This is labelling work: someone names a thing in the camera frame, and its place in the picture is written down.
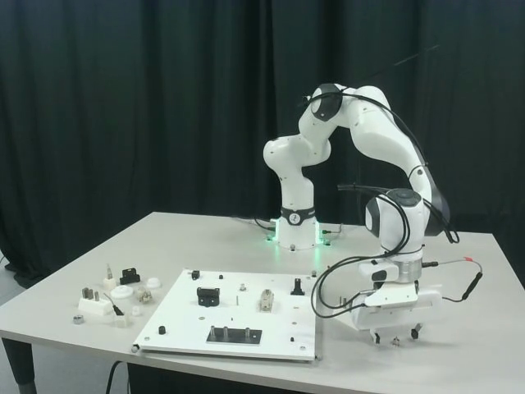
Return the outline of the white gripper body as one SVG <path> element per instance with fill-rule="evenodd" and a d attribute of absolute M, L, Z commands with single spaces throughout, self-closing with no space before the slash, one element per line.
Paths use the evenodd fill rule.
<path fill-rule="evenodd" d="M 442 317 L 442 296 L 437 289 L 423 289 L 410 305 L 362 307 L 351 312 L 353 325 L 360 331 L 415 327 Z"/>

